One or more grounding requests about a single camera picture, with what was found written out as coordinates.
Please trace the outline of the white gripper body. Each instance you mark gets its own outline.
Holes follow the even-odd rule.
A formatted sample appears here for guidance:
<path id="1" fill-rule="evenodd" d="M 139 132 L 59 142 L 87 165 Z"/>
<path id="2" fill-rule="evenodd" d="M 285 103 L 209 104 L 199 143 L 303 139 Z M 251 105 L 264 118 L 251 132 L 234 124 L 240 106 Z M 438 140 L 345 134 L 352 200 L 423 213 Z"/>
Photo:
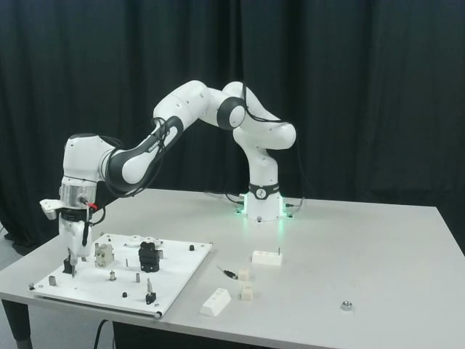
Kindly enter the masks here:
<path id="1" fill-rule="evenodd" d="M 92 226 L 79 220 L 73 222 L 59 218 L 59 234 L 64 238 L 71 255 L 90 255 L 92 250 Z"/>

